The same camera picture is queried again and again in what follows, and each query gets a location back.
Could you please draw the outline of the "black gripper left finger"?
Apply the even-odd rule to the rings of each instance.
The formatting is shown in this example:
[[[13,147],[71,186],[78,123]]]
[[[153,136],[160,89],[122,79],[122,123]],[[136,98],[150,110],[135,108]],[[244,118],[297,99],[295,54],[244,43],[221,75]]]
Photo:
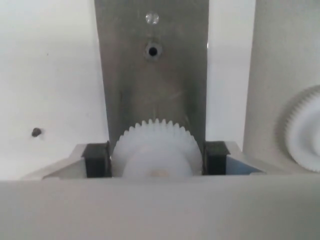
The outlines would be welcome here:
[[[88,144],[80,159],[67,159],[52,166],[44,179],[90,179],[112,176],[110,142]]]

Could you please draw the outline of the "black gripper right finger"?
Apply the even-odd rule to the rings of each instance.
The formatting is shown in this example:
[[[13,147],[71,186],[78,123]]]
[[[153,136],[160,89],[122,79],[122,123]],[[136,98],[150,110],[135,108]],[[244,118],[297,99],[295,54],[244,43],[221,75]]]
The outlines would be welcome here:
[[[230,155],[224,141],[206,141],[203,145],[202,174],[204,176],[265,174],[262,170]]]

